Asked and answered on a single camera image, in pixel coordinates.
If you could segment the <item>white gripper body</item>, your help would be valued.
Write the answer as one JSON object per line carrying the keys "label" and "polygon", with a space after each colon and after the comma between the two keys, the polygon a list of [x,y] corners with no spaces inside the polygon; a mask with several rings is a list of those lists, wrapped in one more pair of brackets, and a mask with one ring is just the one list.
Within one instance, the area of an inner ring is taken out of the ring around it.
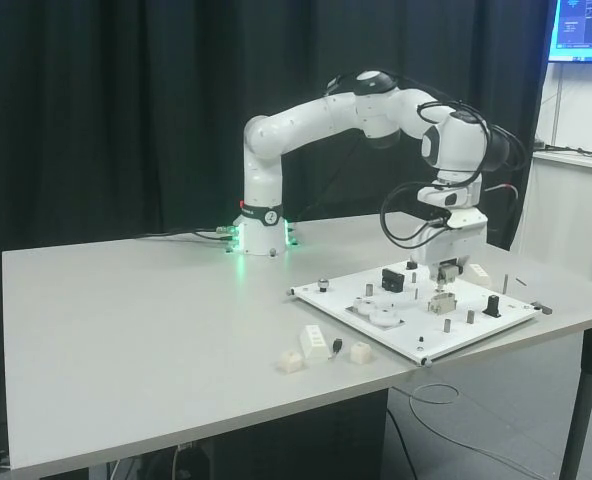
{"label": "white gripper body", "polygon": [[487,240],[487,225],[469,228],[445,229],[429,227],[420,234],[419,247],[415,249],[415,261],[422,265],[440,264],[458,260],[461,263],[481,249]]}

